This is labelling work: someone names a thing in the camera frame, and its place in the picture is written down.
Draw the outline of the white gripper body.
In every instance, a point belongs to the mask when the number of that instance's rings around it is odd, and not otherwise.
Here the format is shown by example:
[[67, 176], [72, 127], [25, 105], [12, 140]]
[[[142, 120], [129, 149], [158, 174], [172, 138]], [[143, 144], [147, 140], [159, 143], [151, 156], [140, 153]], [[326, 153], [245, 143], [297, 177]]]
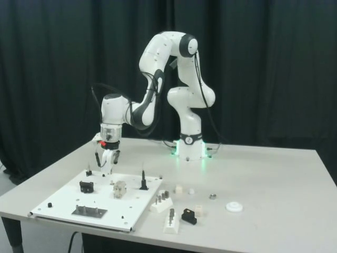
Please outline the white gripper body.
[[118, 150], [106, 149], [102, 154], [102, 165], [105, 166], [111, 164], [116, 153], [118, 153]]

